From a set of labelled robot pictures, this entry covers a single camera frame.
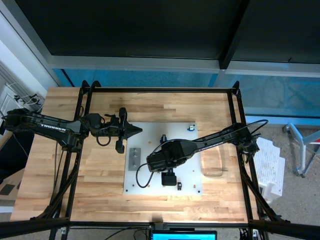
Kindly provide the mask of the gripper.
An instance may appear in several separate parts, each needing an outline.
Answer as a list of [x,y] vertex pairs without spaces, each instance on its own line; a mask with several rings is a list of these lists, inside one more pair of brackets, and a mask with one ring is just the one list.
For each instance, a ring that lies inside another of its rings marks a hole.
[[177,185],[177,177],[172,168],[168,169],[167,172],[161,173],[161,184],[164,187]]
[[125,107],[119,109],[118,117],[112,116],[108,124],[107,132],[110,137],[118,137],[115,142],[115,150],[118,153],[125,152],[123,141],[142,132],[142,129],[127,122],[128,113]]

